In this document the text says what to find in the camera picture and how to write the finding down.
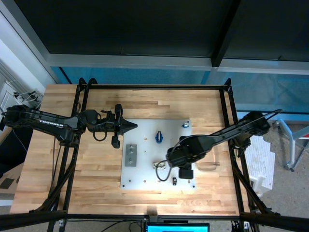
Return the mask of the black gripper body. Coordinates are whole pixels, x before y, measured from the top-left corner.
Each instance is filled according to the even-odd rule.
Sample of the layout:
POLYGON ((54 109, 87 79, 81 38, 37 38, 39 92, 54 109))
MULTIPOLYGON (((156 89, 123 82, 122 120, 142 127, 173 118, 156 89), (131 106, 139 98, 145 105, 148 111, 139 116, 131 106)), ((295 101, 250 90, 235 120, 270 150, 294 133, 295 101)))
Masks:
POLYGON ((111 144, 114 148, 120 147, 119 135, 123 135, 121 132, 121 117, 123 115, 123 108, 121 104, 117 104, 114 109, 114 114, 111 114, 111 118, 108 121, 107 132, 113 132, 111 144))
POLYGON ((179 169, 179 178, 180 179, 186 179, 186 180, 192 180, 194 178, 194 172, 193 172, 192 169, 180 168, 179 169))

